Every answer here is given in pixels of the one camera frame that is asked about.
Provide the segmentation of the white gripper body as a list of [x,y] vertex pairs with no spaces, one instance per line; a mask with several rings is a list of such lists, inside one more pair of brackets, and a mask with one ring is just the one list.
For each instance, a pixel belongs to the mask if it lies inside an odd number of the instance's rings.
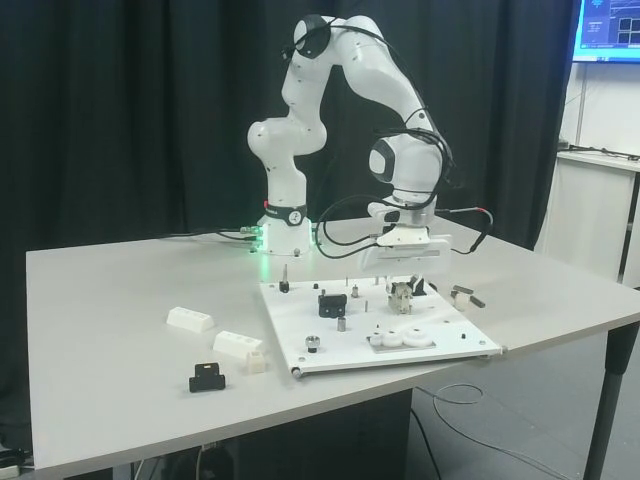
[[452,236],[387,233],[359,256],[359,270],[371,276],[424,277],[446,273],[451,265]]

